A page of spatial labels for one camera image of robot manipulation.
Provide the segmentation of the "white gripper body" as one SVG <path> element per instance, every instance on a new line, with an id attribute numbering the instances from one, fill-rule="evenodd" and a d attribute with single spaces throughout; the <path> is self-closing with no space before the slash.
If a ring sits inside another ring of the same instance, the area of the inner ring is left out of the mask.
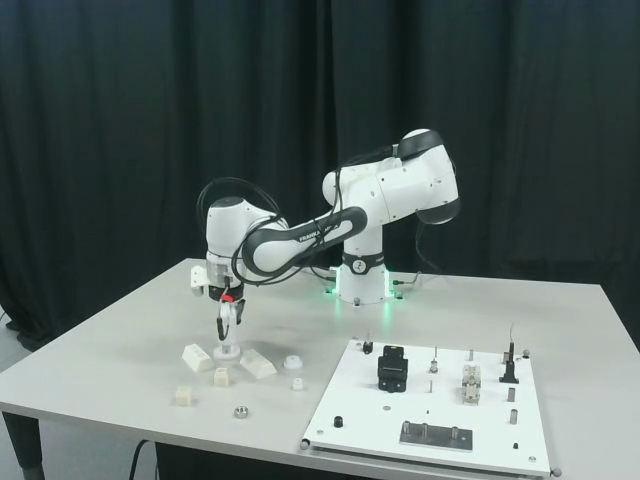
<path id="1" fill-rule="evenodd" d="M 233 302 L 221 300 L 219 302 L 218 324 L 221 328 L 229 328 L 232 325 L 240 325 L 245 307 L 245 300 L 240 299 Z"/>

